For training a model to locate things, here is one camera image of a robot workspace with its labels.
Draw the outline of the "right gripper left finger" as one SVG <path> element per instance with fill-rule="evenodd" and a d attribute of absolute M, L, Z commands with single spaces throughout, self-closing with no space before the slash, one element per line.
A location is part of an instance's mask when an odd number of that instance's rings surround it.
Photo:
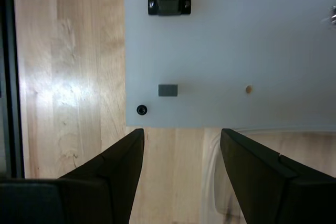
<path fill-rule="evenodd" d="M 1 223 L 129 223 L 143 155 L 136 129 L 57 179 L 1 180 Z"/>

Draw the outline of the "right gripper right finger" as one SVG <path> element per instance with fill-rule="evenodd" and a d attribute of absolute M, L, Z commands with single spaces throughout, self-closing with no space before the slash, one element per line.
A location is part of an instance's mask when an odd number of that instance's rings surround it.
<path fill-rule="evenodd" d="M 232 130 L 220 150 L 247 223 L 335 223 L 335 178 Z"/>

